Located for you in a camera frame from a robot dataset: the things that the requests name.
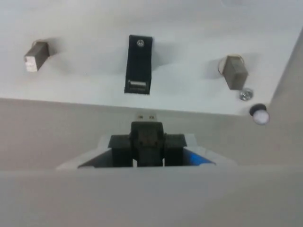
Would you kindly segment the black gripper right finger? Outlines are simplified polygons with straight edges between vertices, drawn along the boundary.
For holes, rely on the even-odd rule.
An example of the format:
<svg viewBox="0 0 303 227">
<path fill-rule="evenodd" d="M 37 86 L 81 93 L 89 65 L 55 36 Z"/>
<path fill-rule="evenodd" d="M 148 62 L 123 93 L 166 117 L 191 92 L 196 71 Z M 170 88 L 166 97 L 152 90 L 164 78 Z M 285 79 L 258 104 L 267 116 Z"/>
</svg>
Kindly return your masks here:
<svg viewBox="0 0 303 227">
<path fill-rule="evenodd" d="M 194 134 L 167 134 L 164 166 L 237 166 L 236 161 L 198 145 Z"/>
</svg>

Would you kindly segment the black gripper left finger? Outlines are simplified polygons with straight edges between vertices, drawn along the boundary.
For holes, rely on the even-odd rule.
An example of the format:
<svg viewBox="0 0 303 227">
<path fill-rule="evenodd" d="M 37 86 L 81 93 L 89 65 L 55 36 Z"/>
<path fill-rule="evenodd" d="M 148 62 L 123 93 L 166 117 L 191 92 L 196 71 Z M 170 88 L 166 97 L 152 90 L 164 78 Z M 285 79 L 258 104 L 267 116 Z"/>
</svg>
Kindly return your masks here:
<svg viewBox="0 0 303 227">
<path fill-rule="evenodd" d="M 95 149 L 65 161 L 56 169 L 132 167 L 133 155 L 128 135 L 102 136 Z"/>
</svg>

